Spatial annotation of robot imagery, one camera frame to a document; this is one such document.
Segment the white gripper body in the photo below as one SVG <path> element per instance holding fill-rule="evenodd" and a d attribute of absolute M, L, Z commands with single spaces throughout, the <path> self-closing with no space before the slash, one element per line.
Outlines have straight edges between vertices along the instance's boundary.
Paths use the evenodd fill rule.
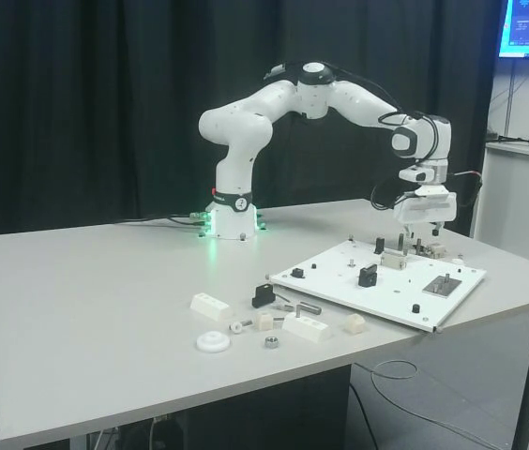
<path fill-rule="evenodd" d="M 393 208 L 394 219 L 402 225 L 450 222 L 456 215 L 457 194 L 447 190 L 423 196 L 407 192 Z"/>

